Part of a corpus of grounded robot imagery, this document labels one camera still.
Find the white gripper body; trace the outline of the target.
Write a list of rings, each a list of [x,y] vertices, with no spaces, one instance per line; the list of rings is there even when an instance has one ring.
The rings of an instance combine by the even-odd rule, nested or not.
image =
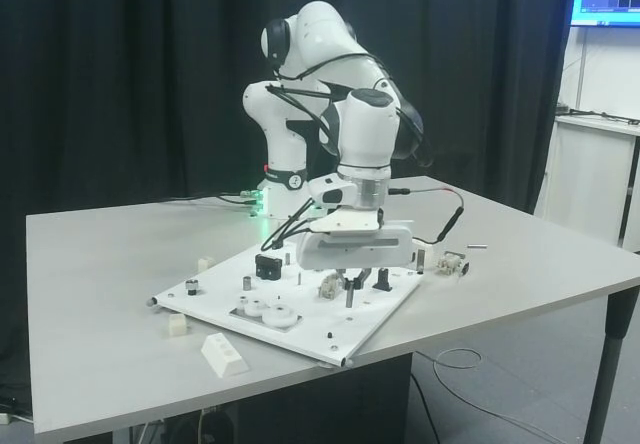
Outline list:
[[[297,244],[296,260],[305,270],[405,266],[414,249],[412,225],[395,220],[374,232],[307,232]]]

